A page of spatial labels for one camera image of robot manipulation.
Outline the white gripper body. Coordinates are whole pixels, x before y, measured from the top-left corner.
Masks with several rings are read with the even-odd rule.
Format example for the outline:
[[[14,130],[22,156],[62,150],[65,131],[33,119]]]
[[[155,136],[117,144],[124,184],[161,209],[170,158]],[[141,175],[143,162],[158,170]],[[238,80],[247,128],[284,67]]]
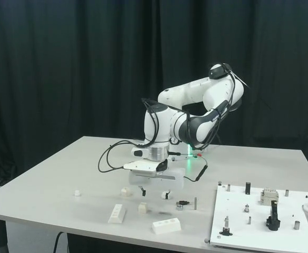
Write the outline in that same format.
[[[184,169],[168,168],[156,173],[131,171],[128,180],[131,185],[143,188],[181,190],[184,187]]]

